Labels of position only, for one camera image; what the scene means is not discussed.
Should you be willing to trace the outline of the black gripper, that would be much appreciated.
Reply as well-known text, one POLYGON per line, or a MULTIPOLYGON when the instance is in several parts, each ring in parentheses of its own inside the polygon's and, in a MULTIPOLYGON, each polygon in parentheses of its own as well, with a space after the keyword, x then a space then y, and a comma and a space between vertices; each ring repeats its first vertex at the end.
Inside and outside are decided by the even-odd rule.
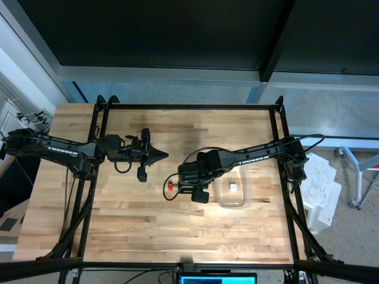
POLYGON ((178 167, 179 194, 190 194, 193 202, 207 204, 210 194, 207 192, 211 179, 196 162, 185 163, 178 167))
POLYGON ((118 173, 125 174, 131 170, 133 163, 140 163, 137 169, 137 179, 139 182, 147 181, 146 166, 169 157, 168 153, 154 148, 150 144, 150 131, 148 128, 142 129, 141 139, 133 137, 132 144, 117 153, 118 162, 128 162, 127 170, 117 169, 118 173))

